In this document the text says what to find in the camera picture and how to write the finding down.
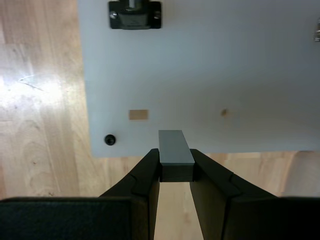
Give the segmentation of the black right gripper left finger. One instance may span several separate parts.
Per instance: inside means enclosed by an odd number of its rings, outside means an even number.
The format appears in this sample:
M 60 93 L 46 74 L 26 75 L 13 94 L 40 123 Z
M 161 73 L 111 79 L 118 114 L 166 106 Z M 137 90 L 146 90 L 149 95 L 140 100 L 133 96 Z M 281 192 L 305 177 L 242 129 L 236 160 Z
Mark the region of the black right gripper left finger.
M 3 240 L 151 240 L 160 154 L 150 150 L 98 197 L 13 197 L 0 202 Z

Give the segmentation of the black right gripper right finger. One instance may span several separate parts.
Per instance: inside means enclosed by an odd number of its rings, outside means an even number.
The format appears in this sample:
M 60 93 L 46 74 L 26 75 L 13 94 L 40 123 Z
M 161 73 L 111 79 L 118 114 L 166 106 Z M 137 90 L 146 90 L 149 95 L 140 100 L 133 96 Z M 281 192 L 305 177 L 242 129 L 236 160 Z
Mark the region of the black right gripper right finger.
M 318 240 L 320 200 L 277 197 L 197 149 L 190 190 L 205 240 Z

